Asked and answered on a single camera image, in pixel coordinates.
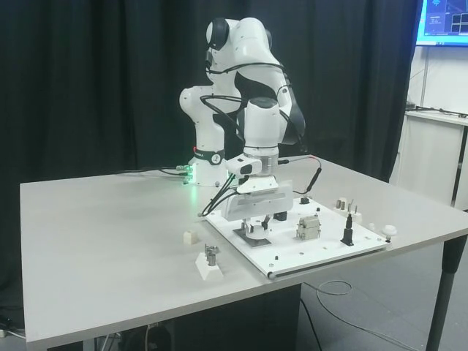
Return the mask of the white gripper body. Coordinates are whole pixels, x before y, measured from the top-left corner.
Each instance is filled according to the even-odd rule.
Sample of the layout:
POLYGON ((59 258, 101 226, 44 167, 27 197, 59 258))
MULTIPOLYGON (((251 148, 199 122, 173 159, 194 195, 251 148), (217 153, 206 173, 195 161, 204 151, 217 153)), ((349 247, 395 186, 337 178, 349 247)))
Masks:
POLYGON ((227 221, 248 219, 289 211, 293 207, 293 183, 282 181, 275 190, 234 195, 222 207, 227 221))

